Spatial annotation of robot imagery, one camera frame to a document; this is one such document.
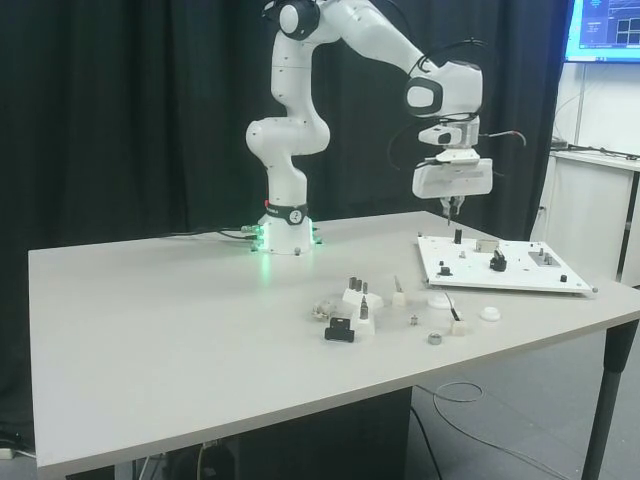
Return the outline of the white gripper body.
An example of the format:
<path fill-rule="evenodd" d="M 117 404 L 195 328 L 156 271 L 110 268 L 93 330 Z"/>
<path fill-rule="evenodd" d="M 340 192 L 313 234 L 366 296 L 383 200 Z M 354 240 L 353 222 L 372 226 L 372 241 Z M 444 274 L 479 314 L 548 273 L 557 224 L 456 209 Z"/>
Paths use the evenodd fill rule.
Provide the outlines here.
<path fill-rule="evenodd" d="M 414 171 L 412 192 L 418 198 L 486 195 L 493 188 L 493 161 L 427 163 Z"/>

